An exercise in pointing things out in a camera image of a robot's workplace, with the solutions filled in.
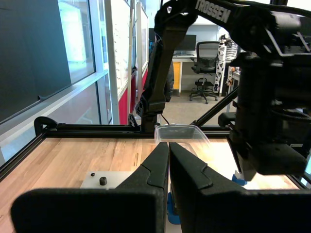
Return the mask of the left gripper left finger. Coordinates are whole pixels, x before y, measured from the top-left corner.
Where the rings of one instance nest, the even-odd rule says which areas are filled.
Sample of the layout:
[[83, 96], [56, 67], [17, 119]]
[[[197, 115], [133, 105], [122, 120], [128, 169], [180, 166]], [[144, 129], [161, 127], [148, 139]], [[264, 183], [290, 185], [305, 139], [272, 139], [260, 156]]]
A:
[[163, 233], [169, 147], [159, 143], [114, 189], [34, 189], [12, 204], [17, 233]]

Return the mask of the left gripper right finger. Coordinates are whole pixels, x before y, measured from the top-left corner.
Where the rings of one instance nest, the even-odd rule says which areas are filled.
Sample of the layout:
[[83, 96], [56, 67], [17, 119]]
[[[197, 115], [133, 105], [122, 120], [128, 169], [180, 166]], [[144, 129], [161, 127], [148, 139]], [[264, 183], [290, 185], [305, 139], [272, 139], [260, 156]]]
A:
[[184, 233], [308, 233], [309, 190], [247, 190], [171, 142], [170, 177]]

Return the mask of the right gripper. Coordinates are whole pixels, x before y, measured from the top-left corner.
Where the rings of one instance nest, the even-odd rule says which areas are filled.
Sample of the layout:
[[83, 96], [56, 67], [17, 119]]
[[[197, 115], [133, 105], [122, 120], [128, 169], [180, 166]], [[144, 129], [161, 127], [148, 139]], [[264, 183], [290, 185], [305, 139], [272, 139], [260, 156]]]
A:
[[264, 59], [239, 55], [232, 63], [241, 70], [236, 112], [221, 114], [219, 124], [230, 127], [229, 143], [239, 173], [247, 182], [262, 175], [301, 175], [303, 145], [311, 118], [311, 58], [295, 55]]

